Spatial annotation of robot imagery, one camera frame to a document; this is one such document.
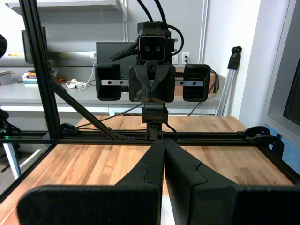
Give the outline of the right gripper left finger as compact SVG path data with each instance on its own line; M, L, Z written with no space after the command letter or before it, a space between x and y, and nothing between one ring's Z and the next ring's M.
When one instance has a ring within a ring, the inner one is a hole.
M161 220L164 142L155 141L113 186L43 185L17 204L22 225L158 225Z

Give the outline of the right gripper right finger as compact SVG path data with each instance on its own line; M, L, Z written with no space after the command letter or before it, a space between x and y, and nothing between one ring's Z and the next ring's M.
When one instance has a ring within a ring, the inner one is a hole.
M178 225L297 225L300 187L239 185L174 141L165 141L165 177Z

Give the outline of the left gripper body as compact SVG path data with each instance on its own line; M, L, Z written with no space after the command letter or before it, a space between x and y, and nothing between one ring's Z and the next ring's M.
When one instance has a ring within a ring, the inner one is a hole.
M151 85L156 75L158 64L145 64ZM122 92L129 93L128 78L121 77L119 64L99 64L95 69L97 97L101 101L117 101ZM175 87L182 87L184 101L206 101L209 93L210 67L206 64L186 64L183 72L175 70Z

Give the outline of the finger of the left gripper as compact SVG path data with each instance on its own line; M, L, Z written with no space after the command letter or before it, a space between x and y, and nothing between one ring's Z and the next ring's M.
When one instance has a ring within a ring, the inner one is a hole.
M158 65L152 83L152 100L154 102L172 102L175 90L175 67Z
M131 102L149 102L151 85L147 66L135 65L129 69L129 100Z

